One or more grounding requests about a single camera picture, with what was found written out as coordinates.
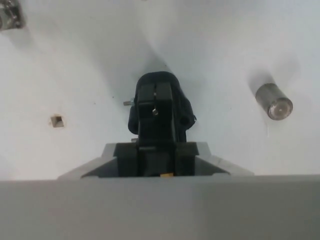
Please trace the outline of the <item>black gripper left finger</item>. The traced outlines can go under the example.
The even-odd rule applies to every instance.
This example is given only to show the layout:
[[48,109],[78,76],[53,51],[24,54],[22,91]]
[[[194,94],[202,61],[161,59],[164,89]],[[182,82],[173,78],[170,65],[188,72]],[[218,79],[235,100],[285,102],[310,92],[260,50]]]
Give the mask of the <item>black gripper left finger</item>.
[[138,176],[135,143],[107,143],[100,157],[59,176],[59,179],[127,178]]

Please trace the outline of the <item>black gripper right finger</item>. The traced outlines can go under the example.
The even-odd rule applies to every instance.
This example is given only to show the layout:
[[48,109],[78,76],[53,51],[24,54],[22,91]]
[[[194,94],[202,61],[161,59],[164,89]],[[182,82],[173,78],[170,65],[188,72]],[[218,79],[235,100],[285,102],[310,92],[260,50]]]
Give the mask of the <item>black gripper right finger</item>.
[[176,176],[253,176],[254,173],[235,163],[213,155],[207,142],[179,142],[176,145]]

